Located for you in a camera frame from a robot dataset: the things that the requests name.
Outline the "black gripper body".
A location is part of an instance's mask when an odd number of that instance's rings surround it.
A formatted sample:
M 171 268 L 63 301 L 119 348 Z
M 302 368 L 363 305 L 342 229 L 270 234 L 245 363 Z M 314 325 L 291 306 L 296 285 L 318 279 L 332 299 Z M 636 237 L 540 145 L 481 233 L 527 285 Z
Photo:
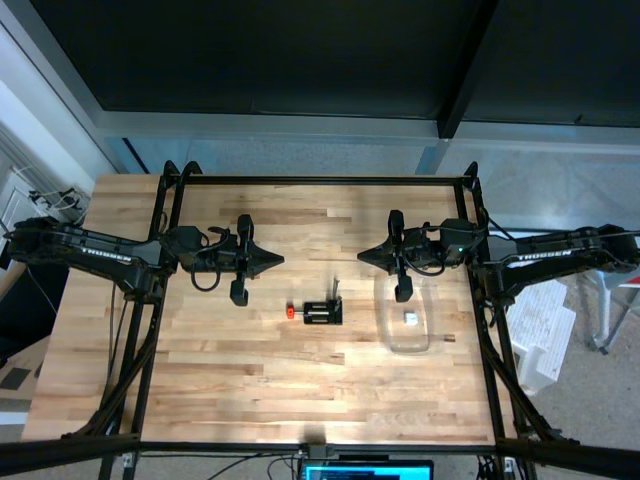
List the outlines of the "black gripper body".
M 254 224 L 248 214 L 238 217 L 236 234 L 226 228 L 212 226 L 208 231 L 219 236 L 215 243 L 207 245 L 196 252 L 192 265 L 192 286 L 200 292 L 215 290 L 223 273 L 234 273 L 236 278 L 231 282 L 230 298 L 236 306 L 247 306 L 249 292 L 245 288 L 246 278 L 249 276 L 250 242 L 253 241 Z M 214 273 L 215 281 L 210 287 L 203 287 L 197 283 L 197 273 Z
M 408 302 L 413 295 L 411 270 L 423 277 L 436 277 L 443 273 L 443 261 L 437 257 L 434 245 L 426 232 L 417 227 L 406 229 L 404 215 L 391 210 L 388 218 L 388 233 L 394 240 L 397 285 L 394 289 L 397 302 Z

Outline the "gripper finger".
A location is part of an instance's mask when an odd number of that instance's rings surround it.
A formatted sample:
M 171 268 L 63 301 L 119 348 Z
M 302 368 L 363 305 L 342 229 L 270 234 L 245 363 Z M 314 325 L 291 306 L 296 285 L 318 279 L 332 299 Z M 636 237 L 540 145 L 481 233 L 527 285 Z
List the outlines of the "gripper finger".
M 388 275 L 396 273 L 396 260 L 393 256 L 358 256 L 357 259 L 385 271 Z
M 254 241 L 250 242 L 250 255 L 255 260 L 283 260 L 282 255 L 267 251 L 259 247 Z
M 394 240 L 388 236 L 383 243 L 357 254 L 358 257 L 385 257 L 393 256 L 395 252 Z
M 268 259 L 255 260 L 251 263 L 251 276 L 256 277 L 261 273 L 265 272 L 266 270 L 279 266 L 283 263 L 284 263 L 283 258 L 275 259 L 275 260 L 268 260 Z

